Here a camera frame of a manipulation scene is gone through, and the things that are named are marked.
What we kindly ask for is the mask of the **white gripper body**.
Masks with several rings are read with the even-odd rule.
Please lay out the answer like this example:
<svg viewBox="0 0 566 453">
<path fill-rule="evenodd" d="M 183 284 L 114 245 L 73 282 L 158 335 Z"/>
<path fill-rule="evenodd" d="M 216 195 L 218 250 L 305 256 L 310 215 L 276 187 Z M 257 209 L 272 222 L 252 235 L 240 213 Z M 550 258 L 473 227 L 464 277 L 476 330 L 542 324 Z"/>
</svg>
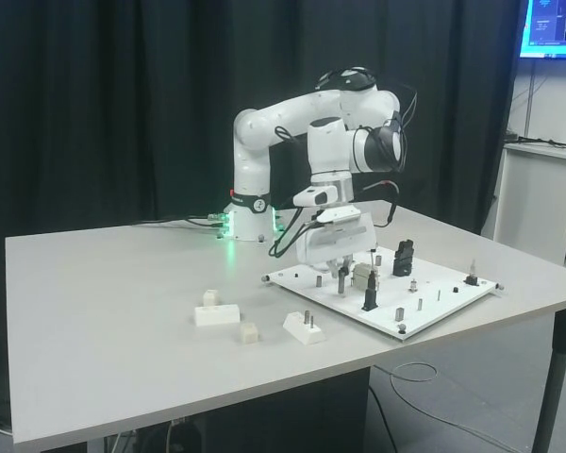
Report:
<svg viewBox="0 0 566 453">
<path fill-rule="evenodd" d="M 344 260 L 377 247 L 375 225 L 369 212 L 341 221 L 320 223 L 295 243 L 298 260 L 306 265 Z"/>
</svg>

